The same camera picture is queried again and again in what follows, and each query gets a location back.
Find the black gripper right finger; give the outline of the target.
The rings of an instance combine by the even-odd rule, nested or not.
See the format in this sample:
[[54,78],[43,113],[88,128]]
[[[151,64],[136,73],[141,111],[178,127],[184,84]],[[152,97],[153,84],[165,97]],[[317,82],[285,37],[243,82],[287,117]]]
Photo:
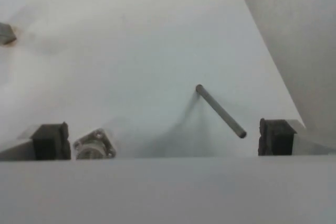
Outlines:
[[298,120],[262,118],[259,131],[259,156],[335,155],[335,137],[309,131]]

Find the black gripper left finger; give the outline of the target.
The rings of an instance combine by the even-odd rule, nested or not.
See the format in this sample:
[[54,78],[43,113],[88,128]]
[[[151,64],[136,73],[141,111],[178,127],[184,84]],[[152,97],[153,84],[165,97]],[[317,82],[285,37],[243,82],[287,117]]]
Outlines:
[[66,122],[38,124],[14,139],[1,142],[2,161],[62,161],[71,159]]

